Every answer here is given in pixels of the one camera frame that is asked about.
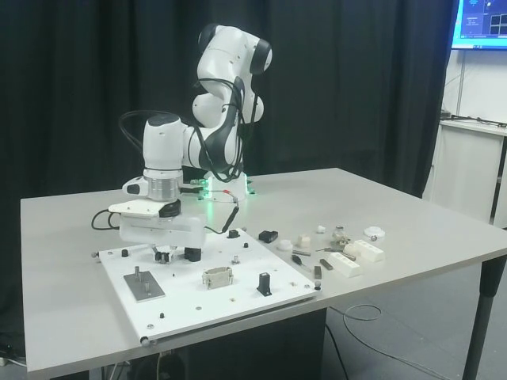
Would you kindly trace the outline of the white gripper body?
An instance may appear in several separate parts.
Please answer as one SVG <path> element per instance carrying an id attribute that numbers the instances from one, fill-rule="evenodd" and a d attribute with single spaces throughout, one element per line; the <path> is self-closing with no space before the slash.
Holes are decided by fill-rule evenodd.
<path id="1" fill-rule="evenodd" d="M 199 217 L 120 219 L 120 237 L 132 243 L 152 245 L 203 245 L 204 222 Z"/>

